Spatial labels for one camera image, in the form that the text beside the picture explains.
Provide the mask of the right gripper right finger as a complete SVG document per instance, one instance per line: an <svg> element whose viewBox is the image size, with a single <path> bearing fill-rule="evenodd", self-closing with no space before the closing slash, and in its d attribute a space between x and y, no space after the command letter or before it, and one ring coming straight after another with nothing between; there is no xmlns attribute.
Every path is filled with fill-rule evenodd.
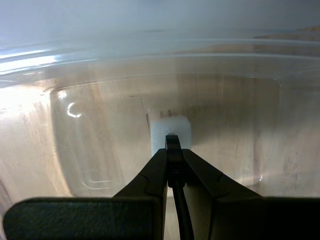
<svg viewBox="0 0 320 240"><path fill-rule="evenodd" d="M189 149L184 194L196 240L318 240L320 200L264 197Z"/></svg>

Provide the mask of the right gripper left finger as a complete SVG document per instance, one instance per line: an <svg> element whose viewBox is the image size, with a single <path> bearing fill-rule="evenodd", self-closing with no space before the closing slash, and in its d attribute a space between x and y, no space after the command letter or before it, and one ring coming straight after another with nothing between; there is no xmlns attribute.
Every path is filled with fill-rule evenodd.
<svg viewBox="0 0 320 240"><path fill-rule="evenodd" d="M161 240L167 152L160 149L113 197L37 197L4 215L9 240Z"/></svg>

